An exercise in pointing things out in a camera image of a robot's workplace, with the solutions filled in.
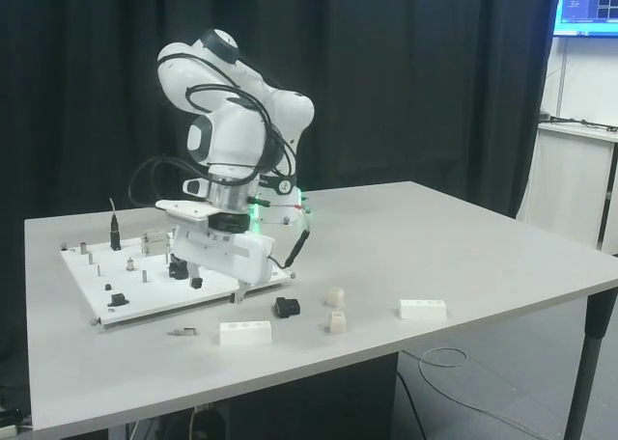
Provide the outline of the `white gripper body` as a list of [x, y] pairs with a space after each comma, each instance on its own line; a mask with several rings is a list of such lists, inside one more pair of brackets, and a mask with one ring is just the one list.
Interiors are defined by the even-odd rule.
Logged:
[[216, 238], [197, 230], [178, 226], [172, 242], [175, 257], [236, 280], [258, 285], [271, 279], [272, 265], [268, 257], [272, 253], [274, 239], [265, 235], [246, 232], [223, 234]]

